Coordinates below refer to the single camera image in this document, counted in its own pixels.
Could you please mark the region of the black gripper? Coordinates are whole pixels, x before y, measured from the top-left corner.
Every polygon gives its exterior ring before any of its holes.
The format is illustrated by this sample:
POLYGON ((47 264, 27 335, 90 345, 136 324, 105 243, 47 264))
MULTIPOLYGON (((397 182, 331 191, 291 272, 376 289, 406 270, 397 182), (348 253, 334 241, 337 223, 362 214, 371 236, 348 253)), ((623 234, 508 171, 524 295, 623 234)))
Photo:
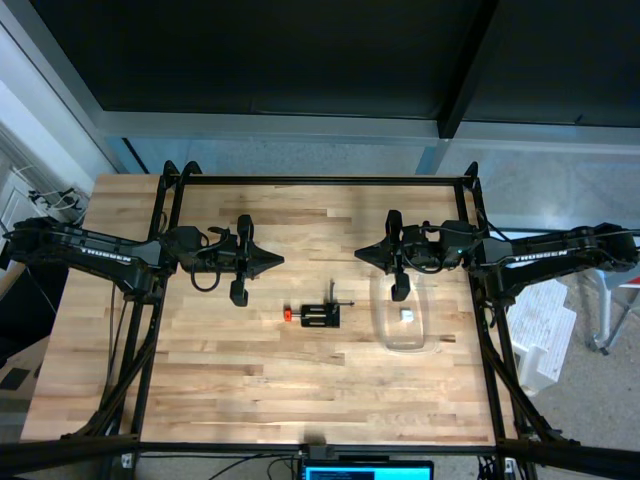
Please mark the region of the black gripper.
POLYGON ((394 283, 391 286, 391 298, 394 302, 402 302, 411 292, 406 270, 413 269, 425 275, 436 274, 441 271, 441 260, 420 226, 403 225, 400 211, 388 212, 385 232, 385 238, 357 249, 354 256, 385 274, 392 274, 394 283))
MULTIPOLYGON (((245 288, 245 280, 248 276, 250 245, 254 235, 251 216, 243 214, 238 217, 236 234, 232 234, 229 229, 221 228, 217 228, 215 232, 220 235, 214 249, 216 271, 232 273, 235 276, 230 284, 229 297, 236 307, 246 307, 249 294, 245 288)), ((284 263, 283 256, 264 250, 255 243, 252 243, 252 257, 257 260, 252 265, 253 278, 284 263)))

